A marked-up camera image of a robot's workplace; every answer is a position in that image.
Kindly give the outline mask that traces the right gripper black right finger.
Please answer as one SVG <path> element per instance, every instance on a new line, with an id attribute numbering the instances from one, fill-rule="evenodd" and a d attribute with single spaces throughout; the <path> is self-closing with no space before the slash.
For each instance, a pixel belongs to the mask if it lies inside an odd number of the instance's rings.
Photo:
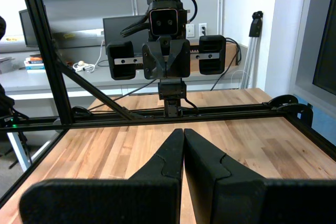
<path id="1" fill-rule="evenodd" d="M 269 179 L 192 129 L 185 172 L 197 223 L 335 223 L 335 181 Z"/>

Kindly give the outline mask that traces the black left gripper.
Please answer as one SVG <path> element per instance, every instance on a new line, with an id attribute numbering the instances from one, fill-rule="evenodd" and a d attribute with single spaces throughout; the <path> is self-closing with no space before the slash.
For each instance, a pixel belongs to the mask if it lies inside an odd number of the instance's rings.
<path id="1" fill-rule="evenodd" d="M 140 56 L 135 55 L 131 41 L 110 43 L 106 50 L 114 80 L 133 79 L 138 69 L 143 69 L 148 80 L 187 78 L 192 60 L 198 61 L 203 75 L 221 74 L 225 69 L 226 39 L 222 35 L 202 36 L 196 46 L 186 39 L 161 36 L 144 43 Z"/>

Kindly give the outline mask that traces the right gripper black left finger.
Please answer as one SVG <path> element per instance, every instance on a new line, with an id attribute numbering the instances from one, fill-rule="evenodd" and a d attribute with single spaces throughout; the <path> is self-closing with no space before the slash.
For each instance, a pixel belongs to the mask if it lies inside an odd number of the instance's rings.
<path id="1" fill-rule="evenodd" d="M 183 130 L 128 179 L 49 179 L 21 196 L 23 223 L 179 223 Z"/>

